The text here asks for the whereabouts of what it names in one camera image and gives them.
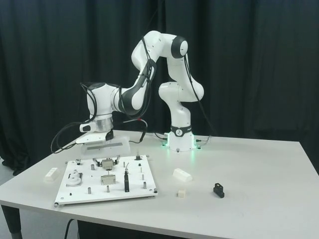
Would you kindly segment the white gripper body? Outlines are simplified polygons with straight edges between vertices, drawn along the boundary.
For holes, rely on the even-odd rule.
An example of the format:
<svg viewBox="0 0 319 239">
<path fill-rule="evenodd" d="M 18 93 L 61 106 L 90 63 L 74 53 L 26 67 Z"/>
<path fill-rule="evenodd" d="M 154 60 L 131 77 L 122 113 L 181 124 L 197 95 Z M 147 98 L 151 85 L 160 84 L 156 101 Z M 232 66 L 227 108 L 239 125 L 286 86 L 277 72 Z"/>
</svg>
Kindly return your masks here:
<svg viewBox="0 0 319 239">
<path fill-rule="evenodd" d="M 126 136 L 114 137 L 113 139 L 99 139 L 97 141 L 85 142 L 81 147 L 83 154 L 128 154 L 131 152 L 129 138 Z"/>
</svg>

